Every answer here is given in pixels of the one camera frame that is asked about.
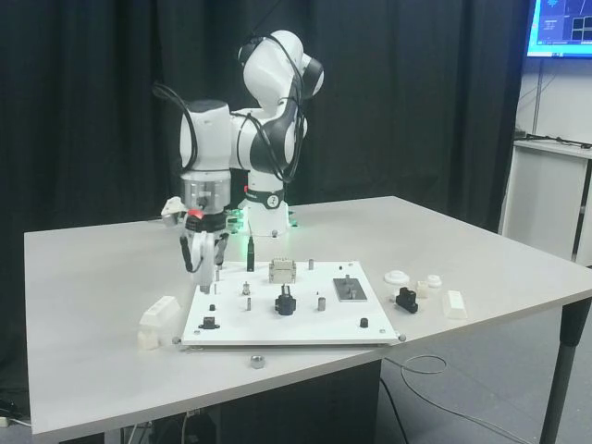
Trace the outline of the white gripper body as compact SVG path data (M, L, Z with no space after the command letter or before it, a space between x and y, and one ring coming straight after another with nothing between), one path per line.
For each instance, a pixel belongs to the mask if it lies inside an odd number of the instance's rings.
M197 286L211 286L215 274L215 235L196 233L191 241L192 279Z

